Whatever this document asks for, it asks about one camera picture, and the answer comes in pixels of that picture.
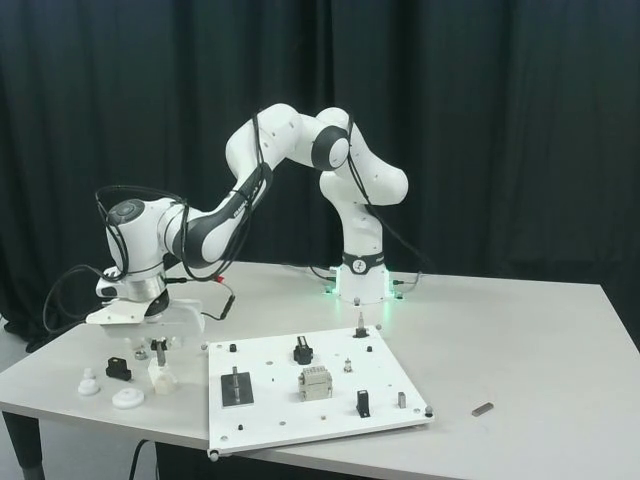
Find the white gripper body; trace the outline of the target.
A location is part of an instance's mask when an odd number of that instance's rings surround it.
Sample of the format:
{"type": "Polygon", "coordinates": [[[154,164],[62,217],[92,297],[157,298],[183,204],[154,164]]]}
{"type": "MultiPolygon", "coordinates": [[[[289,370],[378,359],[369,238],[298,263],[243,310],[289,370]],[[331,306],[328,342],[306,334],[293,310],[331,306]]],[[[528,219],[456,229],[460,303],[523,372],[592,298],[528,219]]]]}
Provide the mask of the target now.
{"type": "Polygon", "coordinates": [[[112,338],[129,339],[131,346],[150,345],[153,340],[166,340],[171,346],[174,339],[181,343],[186,337],[201,337],[204,318],[199,301],[171,300],[161,313],[144,317],[138,323],[104,324],[105,334],[112,338]]]}

